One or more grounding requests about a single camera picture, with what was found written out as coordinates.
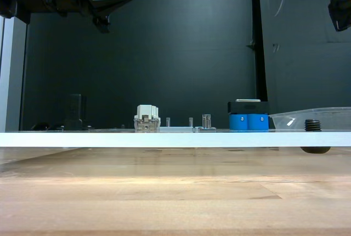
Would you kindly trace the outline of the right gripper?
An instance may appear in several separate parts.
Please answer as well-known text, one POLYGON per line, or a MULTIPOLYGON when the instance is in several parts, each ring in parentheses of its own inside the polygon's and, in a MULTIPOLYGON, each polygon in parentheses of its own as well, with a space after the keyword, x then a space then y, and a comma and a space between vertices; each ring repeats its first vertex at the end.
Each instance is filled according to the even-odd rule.
POLYGON ((350 0, 330 0, 329 13, 337 32, 350 28, 350 0))

